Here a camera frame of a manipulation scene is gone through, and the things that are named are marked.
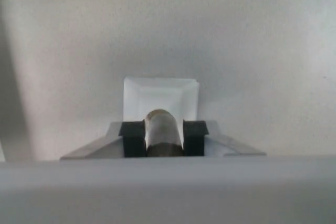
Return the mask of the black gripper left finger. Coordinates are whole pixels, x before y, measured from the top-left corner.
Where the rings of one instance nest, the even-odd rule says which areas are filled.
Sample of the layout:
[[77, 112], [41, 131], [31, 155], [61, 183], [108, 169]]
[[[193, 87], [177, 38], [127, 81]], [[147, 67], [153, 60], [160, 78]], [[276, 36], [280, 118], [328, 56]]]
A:
[[105, 136], [64, 156], [61, 160], [146, 157], [145, 125], [139, 122], [112, 122]]

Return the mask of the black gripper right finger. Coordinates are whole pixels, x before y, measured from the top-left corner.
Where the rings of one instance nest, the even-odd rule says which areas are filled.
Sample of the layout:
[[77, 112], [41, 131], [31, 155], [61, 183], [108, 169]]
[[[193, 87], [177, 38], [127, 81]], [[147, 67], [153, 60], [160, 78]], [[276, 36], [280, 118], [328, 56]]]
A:
[[223, 134], [216, 121], [184, 121], [185, 156], [266, 156], [257, 148]]

